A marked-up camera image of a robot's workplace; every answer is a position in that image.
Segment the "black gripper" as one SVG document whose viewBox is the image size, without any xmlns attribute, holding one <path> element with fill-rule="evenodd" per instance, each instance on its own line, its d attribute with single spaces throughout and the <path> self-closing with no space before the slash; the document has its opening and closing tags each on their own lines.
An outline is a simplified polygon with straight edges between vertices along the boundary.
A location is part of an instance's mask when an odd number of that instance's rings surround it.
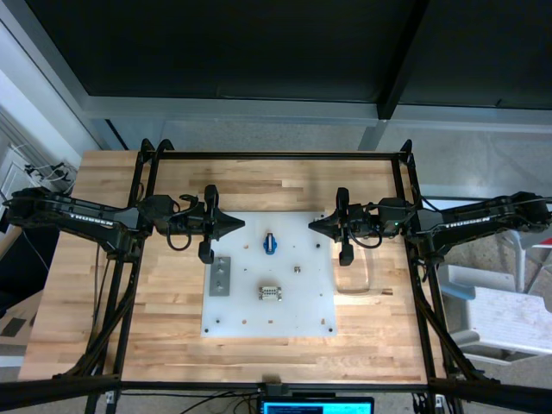
<svg viewBox="0 0 552 414">
<path fill-rule="evenodd" d="M 341 243 L 340 266 L 350 266 L 354 260 L 351 242 L 364 249 L 380 246 L 380 226 L 367 207 L 349 203 L 349 191 L 344 187 L 337 189 L 336 209 L 331 214 L 323 213 L 315 217 L 309 223 L 309 229 Z"/>
<path fill-rule="evenodd" d="M 198 257 L 204 264 L 212 264 L 214 252 L 211 241 L 215 235 L 216 222 L 218 227 L 216 238 L 220 240 L 225 235 L 245 226 L 243 220 L 230 216 L 218 208 L 219 193 L 215 185 L 207 185 L 204 189 L 204 201 L 198 197 L 189 197 L 189 206 L 184 213 L 185 234 L 191 238 L 201 235 L 203 240 L 198 245 Z"/>
</svg>

